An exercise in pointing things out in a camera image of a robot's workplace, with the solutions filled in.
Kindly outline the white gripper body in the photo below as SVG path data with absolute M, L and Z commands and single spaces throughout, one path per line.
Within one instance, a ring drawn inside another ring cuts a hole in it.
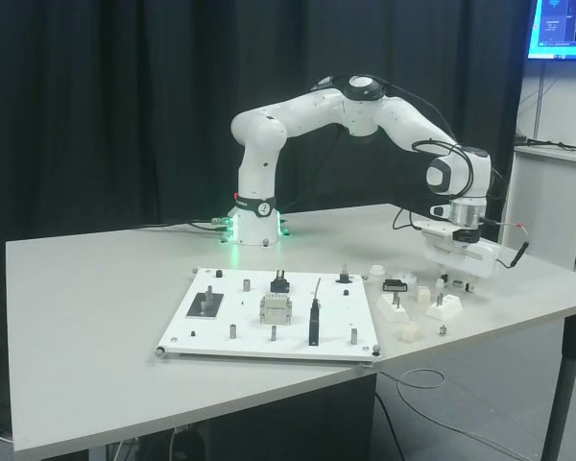
M 477 243 L 426 239 L 424 255 L 438 264 L 442 272 L 460 272 L 480 279 L 488 279 L 495 272 L 500 247 L 481 240 Z

